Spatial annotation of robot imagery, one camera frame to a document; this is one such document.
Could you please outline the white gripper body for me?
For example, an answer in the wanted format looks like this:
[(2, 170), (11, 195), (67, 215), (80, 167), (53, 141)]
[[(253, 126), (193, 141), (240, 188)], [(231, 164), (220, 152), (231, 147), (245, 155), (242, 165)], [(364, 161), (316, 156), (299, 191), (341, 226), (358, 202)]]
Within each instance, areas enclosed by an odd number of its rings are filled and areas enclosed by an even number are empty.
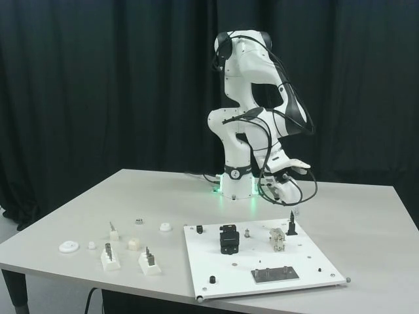
[(274, 184), (274, 198), (280, 201), (296, 201), (297, 187), (291, 181)]

